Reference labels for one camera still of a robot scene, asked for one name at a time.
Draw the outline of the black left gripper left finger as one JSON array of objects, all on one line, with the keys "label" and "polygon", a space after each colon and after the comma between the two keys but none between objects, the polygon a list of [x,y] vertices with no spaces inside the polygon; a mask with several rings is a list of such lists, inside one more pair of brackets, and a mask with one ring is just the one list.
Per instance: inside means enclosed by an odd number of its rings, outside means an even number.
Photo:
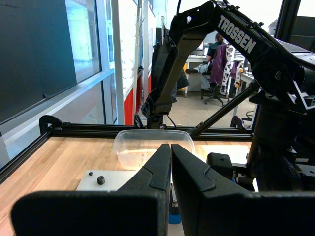
[{"label": "black left gripper left finger", "polygon": [[18,236],[165,236],[168,230],[171,150],[161,145],[121,188],[37,191],[12,207]]}]

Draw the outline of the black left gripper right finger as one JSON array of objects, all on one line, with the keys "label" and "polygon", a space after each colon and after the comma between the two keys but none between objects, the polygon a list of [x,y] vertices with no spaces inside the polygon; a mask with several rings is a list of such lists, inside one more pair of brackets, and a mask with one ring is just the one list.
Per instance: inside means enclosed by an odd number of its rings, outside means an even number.
[{"label": "black left gripper right finger", "polygon": [[314,192],[253,193],[178,144],[172,180],[187,236],[312,236]]}]

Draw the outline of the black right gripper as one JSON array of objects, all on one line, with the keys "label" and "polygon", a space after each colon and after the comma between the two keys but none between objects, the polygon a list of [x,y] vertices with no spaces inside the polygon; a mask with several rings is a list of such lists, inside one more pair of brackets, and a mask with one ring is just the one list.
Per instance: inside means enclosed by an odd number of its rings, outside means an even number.
[{"label": "black right gripper", "polygon": [[227,154],[211,152],[207,155],[206,163],[216,172],[229,180],[233,180],[234,174],[245,177],[248,170],[245,164],[232,163]]}]

